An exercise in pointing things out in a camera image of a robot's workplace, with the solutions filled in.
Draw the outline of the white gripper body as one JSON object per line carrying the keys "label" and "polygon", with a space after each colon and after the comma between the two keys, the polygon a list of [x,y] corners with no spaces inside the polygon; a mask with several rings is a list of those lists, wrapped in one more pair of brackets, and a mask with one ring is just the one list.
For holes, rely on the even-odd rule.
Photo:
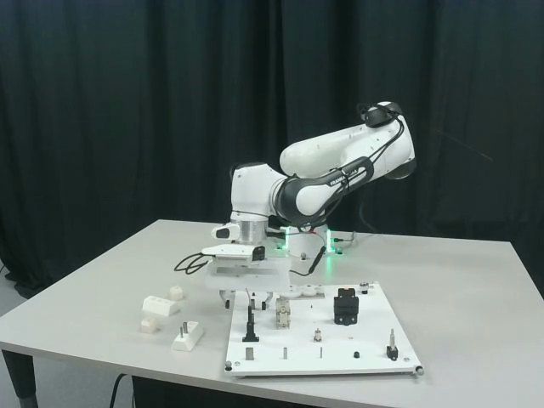
{"label": "white gripper body", "polygon": [[290,259],[268,259],[249,266],[212,261],[205,268],[205,285],[220,291],[285,292],[290,287]]}

